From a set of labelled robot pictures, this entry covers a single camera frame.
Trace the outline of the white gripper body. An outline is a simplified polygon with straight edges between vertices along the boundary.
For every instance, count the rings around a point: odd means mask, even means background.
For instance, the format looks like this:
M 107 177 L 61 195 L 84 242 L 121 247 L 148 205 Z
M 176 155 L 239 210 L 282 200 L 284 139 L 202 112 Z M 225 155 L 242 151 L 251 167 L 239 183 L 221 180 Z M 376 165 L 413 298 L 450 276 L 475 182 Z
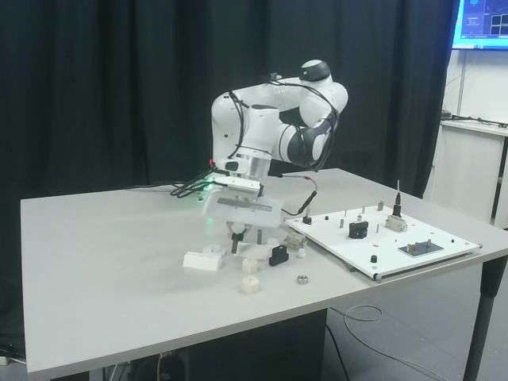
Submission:
M 281 221 L 283 202 L 280 199 L 260 197 L 256 201 L 226 198 L 209 194 L 203 204 L 203 215 L 221 221 L 276 228 Z

